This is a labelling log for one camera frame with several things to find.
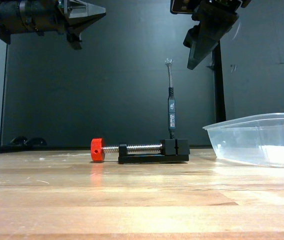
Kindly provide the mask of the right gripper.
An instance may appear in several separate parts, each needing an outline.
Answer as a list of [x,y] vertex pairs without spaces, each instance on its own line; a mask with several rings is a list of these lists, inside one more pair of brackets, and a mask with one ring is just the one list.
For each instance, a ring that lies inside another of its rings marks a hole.
[[246,8],[251,0],[201,0],[192,18],[199,21],[189,29],[183,45],[189,48],[187,68],[196,68],[229,32],[239,15],[239,7]]

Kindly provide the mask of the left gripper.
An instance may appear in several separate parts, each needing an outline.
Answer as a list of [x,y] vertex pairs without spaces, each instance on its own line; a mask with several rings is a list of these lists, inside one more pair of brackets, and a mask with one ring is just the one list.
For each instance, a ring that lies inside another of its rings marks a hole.
[[81,50],[81,33],[106,15],[104,7],[81,0],[57,0],[55,4],[62,21],[66,40],[74,50]]

